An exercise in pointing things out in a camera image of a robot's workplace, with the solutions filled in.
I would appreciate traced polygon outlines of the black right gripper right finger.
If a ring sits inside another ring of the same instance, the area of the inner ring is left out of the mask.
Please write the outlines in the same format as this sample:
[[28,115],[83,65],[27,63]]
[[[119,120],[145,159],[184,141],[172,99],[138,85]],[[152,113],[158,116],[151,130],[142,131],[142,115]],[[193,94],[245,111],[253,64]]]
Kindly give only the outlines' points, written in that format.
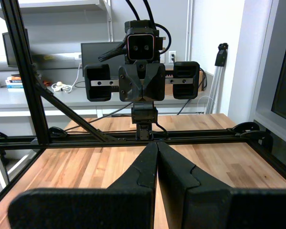
[[286,189],[233,188],[160,142],[158,177],[171,229],[286,229]]

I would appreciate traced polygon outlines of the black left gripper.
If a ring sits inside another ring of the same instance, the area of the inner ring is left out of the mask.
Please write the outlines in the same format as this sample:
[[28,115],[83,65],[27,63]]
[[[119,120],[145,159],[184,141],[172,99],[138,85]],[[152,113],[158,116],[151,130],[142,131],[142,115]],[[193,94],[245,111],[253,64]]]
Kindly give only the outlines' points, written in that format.
[[165,97],[165,86],[173,86],[175,99],[194,99],[198,95],[200,65],[197,62],[175,62],[172,76],[162,63],[146,61],[122,65],[116,77],[111,77],[108,64],[84,67],[87,99],[109,101],[112,88],[117,87],[123,102],[154,102]]

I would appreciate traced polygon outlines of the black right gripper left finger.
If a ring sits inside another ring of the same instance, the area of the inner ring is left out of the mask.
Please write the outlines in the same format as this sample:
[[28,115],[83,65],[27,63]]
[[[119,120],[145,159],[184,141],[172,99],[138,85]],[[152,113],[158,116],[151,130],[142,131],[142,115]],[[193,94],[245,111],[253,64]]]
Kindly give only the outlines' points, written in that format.
[[157,144],[149,143],[108,188],[37,188],[8,207],[12,229],[152,229]]

